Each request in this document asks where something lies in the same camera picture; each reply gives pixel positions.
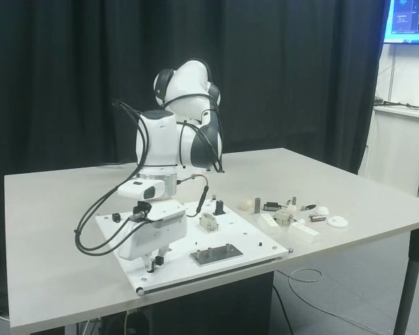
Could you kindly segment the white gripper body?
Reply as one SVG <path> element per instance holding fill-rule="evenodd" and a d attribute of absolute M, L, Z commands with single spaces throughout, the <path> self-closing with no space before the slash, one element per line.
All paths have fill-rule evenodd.
<path fill-rule="evenodd" d="M 135 260 L 184 238 L 187 233 L 186 212 L 180 211 L 144 225 L 129 223 L 123 229 L 123 237 L 135 228 L 137 231 L 117 249 L 118 256 L 124 260 Z"/>

